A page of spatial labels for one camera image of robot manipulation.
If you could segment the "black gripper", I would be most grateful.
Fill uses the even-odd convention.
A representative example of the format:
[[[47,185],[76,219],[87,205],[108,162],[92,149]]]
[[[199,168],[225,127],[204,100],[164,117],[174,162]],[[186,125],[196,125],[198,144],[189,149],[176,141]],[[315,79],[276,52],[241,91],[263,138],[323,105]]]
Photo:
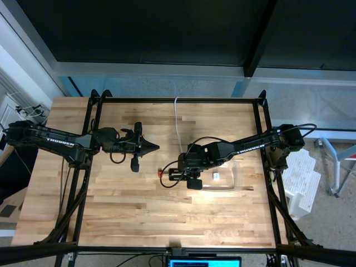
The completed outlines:
[[[204,152],[181,153],[178,156],[178,170],[189,178],[199,178],[206,169],[208,160]]]
[[[141,153],[142,146],[142,156],[145,156],[151,152],[159,150],[159,145],[156,145],[152,142],[147,141],[142,136],[142,123],[136,122],[134,125],[134,130],[122,129],[121,131],[125,131],[126,135],[123,137],[119,143],[122,152],[125,155],[132,155],[130,168],[133,172],[139,171],[139,156]]]

